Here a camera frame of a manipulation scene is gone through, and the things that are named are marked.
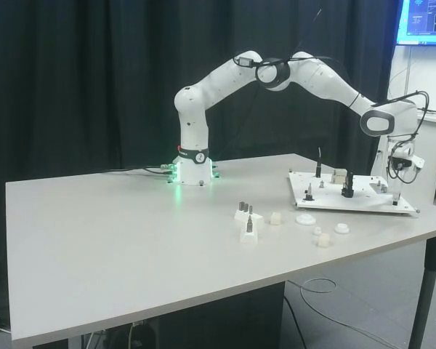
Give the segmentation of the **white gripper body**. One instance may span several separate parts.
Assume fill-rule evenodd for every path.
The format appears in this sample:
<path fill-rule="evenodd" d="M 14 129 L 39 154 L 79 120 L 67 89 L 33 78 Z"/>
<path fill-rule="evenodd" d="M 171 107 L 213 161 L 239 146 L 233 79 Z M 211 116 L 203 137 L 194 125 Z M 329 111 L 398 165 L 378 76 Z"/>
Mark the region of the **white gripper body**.
<path fill-rule="evenodd" d="M 393 199 L 400 199 L 403 183 L 395 174 L 387 175 L 387 192 Z"/>

